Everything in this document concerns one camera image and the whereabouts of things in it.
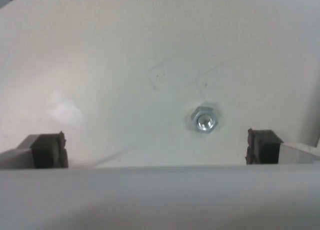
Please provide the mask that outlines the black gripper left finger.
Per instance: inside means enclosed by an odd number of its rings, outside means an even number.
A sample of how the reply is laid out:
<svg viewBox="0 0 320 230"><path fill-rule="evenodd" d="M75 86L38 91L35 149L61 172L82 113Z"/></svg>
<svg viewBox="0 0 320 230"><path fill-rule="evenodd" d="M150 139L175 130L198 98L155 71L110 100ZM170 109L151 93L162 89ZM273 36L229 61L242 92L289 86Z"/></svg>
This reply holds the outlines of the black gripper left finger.
<svg viewBox="0 0 320 230"><path fill-rule="evenodd" d="M28 135L16 148L0 154L0 168L68 168L66 142L63 132Z"/></svg>

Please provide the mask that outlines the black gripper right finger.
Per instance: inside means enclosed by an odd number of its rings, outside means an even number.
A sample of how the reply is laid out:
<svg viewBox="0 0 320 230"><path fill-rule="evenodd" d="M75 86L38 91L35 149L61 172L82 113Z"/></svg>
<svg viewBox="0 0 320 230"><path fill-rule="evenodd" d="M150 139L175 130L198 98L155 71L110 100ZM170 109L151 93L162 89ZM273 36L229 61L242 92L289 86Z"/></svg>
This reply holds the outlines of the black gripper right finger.
<svg viewBox="0 0 320 230"><path fill-rule="evenodd" d="M248 130L246 163L310 164L319 163L320 146L285 143L272 130Z"/></svg>

